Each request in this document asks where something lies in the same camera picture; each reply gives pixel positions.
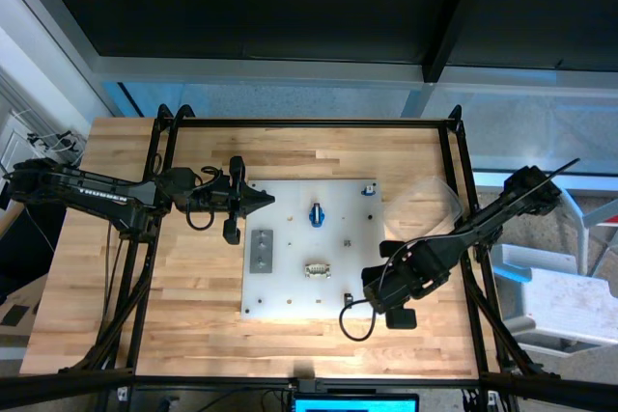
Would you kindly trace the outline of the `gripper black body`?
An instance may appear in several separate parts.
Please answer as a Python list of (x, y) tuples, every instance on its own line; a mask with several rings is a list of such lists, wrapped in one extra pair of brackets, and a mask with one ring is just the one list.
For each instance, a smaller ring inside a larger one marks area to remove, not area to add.
[(209, 213), (211, 218), (217, 213), (226, 213), (228, 217), (223, 222), (223, 238), (230, 245), (239, 245), (241, 190), (245, 185), (245, 165), (241, 156), (230, 159), (229, 174), (220, 176), (209, 187)]
[(410, 290), (396, 267), (397, 254), (406, 249), (403, 241), (384, 240), (379, 244), (379, 255), (386, 263), (364, 267), (361, 271), (365, 299), (376, 316), (385, 316), (386, 327), (391, 330), (417, 327), (416, 312), (405, 308), (411, 298)]

